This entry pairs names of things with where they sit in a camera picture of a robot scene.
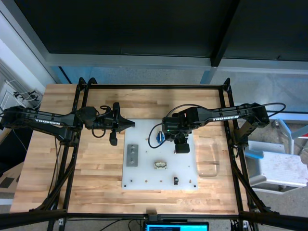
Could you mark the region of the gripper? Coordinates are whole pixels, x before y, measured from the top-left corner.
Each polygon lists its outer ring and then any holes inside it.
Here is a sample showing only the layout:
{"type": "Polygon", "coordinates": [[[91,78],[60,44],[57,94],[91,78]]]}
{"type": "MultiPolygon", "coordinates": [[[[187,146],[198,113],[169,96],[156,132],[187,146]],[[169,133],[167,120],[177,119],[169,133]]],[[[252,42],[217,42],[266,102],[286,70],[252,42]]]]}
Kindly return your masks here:
{"type": "Polygon", "coordinates": [[[166,141],[174,142],[175,144],[187,143],[190,134],[192,134],[191,131],[167,131],[166,141]]]}
{"type": "MultiPolygon", "coordinates": [[[[111,133],[109,136],[109,142],[112,146],[117,146],[117,137],[116,137],[116,132],[118,129],[118,117],[120,114],[120,104],[119,103],[114,103],[113,104],[113,122],[112,122],[112,129],[111,133]]],[[[135,122],[128,120],[122,116],[120,116],[120,132],[128,129],[128,128],[133,128],[135,127],[135,122]]]]}

